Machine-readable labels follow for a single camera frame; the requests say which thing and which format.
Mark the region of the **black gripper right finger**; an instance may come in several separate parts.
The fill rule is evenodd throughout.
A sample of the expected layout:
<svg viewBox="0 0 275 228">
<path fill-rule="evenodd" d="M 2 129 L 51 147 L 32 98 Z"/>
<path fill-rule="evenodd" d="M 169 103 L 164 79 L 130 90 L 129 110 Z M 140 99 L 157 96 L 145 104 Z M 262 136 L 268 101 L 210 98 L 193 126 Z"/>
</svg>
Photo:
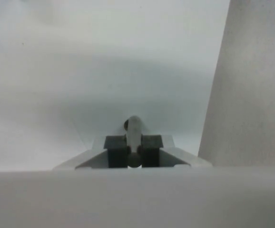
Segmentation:
<svg viewBox="0 0 275 228">
<path fill-rule="evenodd" d="M 143 135 L 141 140 L 141 161 L 143 168 L 175 167 L 209 168 L 213 165 L 175 146 L 171 135 Z"/>
</svg>

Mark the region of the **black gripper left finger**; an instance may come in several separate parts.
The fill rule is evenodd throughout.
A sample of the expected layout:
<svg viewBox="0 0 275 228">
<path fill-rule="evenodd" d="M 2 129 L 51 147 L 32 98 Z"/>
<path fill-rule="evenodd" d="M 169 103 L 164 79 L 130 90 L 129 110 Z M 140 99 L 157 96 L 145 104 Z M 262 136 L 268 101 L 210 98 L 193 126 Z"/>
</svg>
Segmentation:
<svg viewBox="0 0 275 228">
<path fill-rule="evenodd" d="M 96 137 L 92 147 L 54 167 L 55 170 L 126 168 L 127 146 L 124 136 Z"/>
</svg>

